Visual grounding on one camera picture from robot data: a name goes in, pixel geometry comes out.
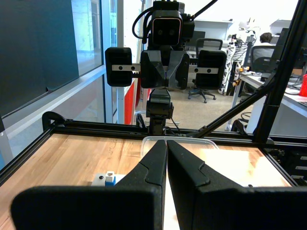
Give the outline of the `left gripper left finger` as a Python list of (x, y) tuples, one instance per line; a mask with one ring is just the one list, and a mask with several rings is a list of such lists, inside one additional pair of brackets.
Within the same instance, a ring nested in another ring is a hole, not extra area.
[(157, 141), (114, 186), (37, 186), (12, 201), (18, 230), (161, 230), (167, 147)]

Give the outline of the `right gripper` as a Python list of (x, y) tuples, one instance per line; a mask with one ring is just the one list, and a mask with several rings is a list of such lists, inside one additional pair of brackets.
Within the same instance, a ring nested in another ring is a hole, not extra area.
[(199, 89), (220, 88), (224, 77), (226, 53), (221, 50), (202, 50), (197, 58), (186, 51), (169, 47), (145, 50), (139, 63), (132, 62), (128, 47), (110, 47), (105, 51), (107, 83), (114, 87), (127, 87), (134, 78), (141, 80), (144, 89), (185, 90), (189, 74), (195, 74)]

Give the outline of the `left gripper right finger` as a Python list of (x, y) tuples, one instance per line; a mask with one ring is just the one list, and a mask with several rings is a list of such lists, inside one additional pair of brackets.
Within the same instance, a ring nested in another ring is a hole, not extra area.
[(182, 230), (304, 230), (305, 187), (243, 187), (173, 140), (168, 178)]

